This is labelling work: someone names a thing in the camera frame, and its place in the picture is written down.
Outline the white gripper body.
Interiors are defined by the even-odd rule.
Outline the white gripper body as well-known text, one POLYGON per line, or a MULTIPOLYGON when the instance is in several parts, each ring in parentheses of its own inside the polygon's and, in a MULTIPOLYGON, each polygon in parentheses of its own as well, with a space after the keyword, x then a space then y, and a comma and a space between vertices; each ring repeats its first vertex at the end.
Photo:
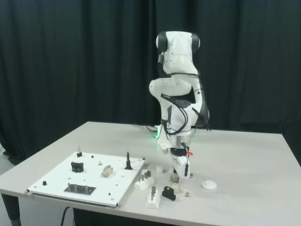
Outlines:
POLYGON ((190 177, 190 161, 186 156, 172 155, 172 165, 180 180, 190 177))

